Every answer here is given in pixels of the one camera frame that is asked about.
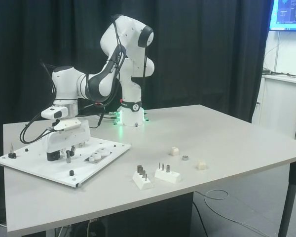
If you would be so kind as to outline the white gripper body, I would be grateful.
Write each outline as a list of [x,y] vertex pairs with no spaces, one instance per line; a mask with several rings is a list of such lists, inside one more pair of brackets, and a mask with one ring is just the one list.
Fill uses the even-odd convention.
[[56,131],[48,134],[45,138],[45,151],[52,153],[58,150],[76,146],[90,139],[89,122],[84,120],[77,128],[66,131]]

